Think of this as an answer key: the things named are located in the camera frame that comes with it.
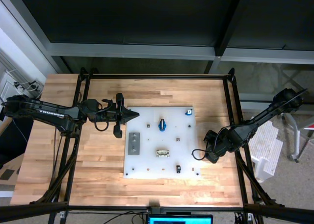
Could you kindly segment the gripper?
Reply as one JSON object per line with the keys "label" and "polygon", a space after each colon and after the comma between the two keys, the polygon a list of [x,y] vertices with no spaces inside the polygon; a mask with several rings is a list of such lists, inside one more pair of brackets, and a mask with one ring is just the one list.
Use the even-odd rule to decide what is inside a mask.
{"label": "gripper", "polygon": [[217,161],[219,160],[219,157],[215,153],[215,145],[218,141],[220,133],[221,133],[220,131],[216,133],[212,130],[209,130],[204,138],[204,142],[206,143],[204,156],[212,164],[216,164]]}
{"label": "gripper", "polygon": [[[122,93],[116,94],[116,102],[111,103],[111,105],[108,107],[107,110],[107,122],[115,122],[115,125],[113,127],[113,134],[116,138],[122,137],[122,130],[121,130],[121,124],[123,124],[124,120],[124,97]],[[127,122],[139,117],[138,112],[134,112],[131,109],[128,109],[127,111],[128,115],[132,115],[127,118]]]}

